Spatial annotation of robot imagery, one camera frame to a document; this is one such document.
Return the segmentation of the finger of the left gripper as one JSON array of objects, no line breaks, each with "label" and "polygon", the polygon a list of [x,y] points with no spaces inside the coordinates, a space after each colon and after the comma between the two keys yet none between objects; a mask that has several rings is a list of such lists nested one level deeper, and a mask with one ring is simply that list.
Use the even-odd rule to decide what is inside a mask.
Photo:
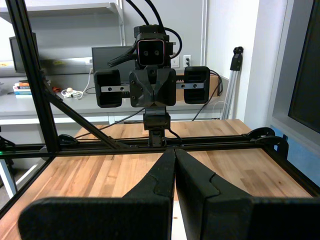
[{"label": "finger of the left gripper", "polygon": [[172,68],[157,70],[154,92],[154,104],[158,107],[176,104],[176,71]]},{"label": "finger of the left gripper", "polygon": [[129,74],[130,104],[135,108],[150,107],[153,104],[153,87],[146,70],[133,70]]}]

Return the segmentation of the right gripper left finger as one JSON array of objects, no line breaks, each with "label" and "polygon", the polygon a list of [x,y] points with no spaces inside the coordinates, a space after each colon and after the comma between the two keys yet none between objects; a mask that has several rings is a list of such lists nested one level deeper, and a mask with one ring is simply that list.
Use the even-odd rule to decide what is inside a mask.
[{"label": "right gripper left finger", "polygon": [[123,197],[48,197],[18,218],[23,240],[169,240],[175,152],[166,150]]}]

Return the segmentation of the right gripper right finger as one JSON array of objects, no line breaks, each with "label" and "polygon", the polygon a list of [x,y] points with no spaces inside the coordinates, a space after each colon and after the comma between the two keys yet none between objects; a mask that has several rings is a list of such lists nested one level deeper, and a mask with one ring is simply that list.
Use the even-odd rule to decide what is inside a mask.
[{"label": "right gripper right finger", "polygon": [[317,240],[320,200],[255,197],[182,149],[176,189],[189,240]]}]

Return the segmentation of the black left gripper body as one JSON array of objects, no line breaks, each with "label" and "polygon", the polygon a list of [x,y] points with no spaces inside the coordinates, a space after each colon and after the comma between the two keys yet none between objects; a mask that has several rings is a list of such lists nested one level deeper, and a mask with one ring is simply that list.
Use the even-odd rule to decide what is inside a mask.
[{"label": "black left gripper body", "polygon": [[[147,71],[149,82],[153,88],[153,104],[146,108],[164,108],[154,103],[154,87],[157,80],[156,68],[136,69],[133,71]],[[119,70],[97,71],[94,73],[94,86],[97,104],[101,108],[117,108],[122,105],[123,93],[128,92],[130,98],[130,73],[128,84],[121,83]],[[191,66],[184,69],[182,82],[178,83],[176,73],[176,101],[177,89],[183,90],[183,99],[186,104],[204,104],[209,100],[210,69],[206,66]]]}]

